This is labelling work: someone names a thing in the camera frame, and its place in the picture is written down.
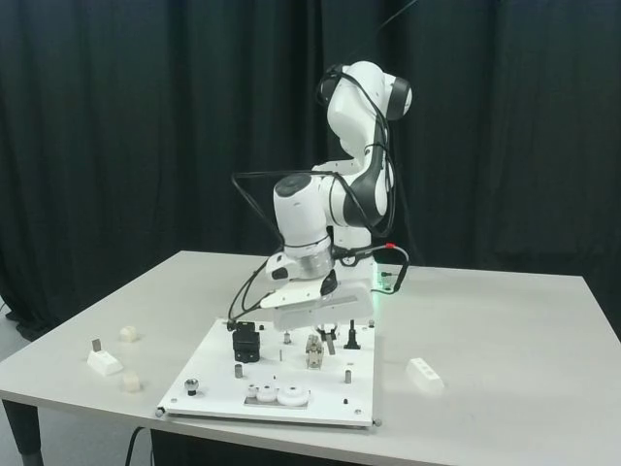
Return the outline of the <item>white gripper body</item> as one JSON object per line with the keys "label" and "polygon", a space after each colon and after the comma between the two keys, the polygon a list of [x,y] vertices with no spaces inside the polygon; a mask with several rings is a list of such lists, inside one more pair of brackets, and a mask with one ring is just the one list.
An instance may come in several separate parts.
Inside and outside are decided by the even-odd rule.
{"label": "white gripper body", "polygon": [[273,324],[275,329],[284,331],[364,319],[373,313],[371,292],[364,285],[343,285],[330,295],[277,306],[273,313]]}

